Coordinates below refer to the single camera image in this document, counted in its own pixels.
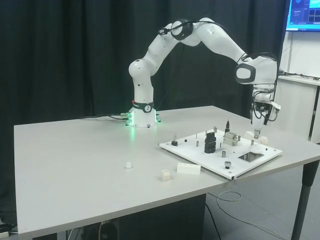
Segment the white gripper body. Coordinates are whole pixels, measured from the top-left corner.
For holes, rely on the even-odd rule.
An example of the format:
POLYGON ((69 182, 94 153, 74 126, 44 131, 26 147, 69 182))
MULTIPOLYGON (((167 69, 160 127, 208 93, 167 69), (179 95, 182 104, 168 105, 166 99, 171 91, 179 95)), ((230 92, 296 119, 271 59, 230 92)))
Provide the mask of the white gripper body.
POLYGON ((264 125, 265 118, 261 115, 259 111, 252 110, 251 123, 255 131, 260 131, 264 125))

